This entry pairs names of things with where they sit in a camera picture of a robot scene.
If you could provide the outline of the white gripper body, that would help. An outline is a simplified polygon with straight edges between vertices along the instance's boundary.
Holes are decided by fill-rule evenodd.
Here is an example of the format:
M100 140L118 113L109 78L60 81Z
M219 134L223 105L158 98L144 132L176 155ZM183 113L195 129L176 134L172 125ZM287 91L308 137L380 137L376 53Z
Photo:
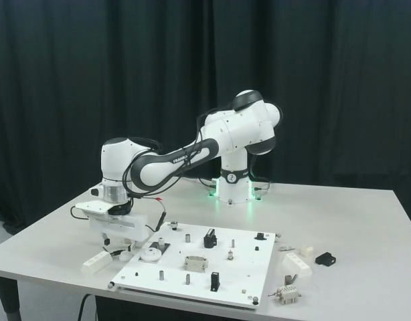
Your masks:
M90 216L91 228L106 234L109 239L119 237L131 241L144 241L149 237L145 215L123 215L121 217Z

